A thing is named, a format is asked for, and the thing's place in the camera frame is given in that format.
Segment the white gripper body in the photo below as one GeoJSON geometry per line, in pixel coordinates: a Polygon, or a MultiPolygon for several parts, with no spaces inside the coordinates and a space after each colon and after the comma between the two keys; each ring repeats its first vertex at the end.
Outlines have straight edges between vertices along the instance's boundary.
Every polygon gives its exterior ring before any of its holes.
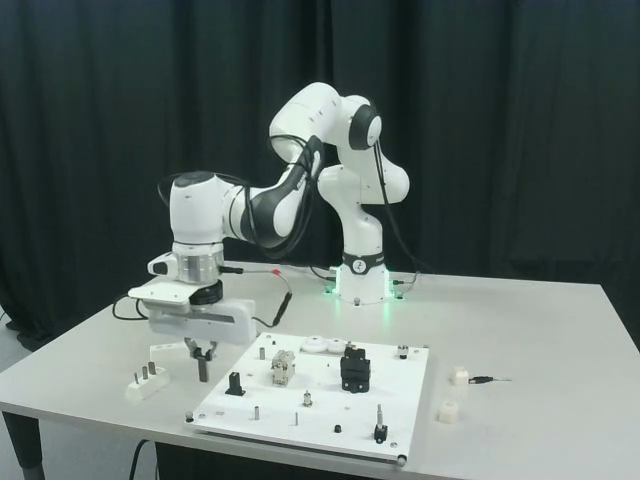
{"type": "Polygon", "coordinates": [[[249,344],[253,341],[253,301],[225,298],[214,304],[186,305],[184,312],[152,307],[149,326],[159,334],[233,345],[249,344]]]}

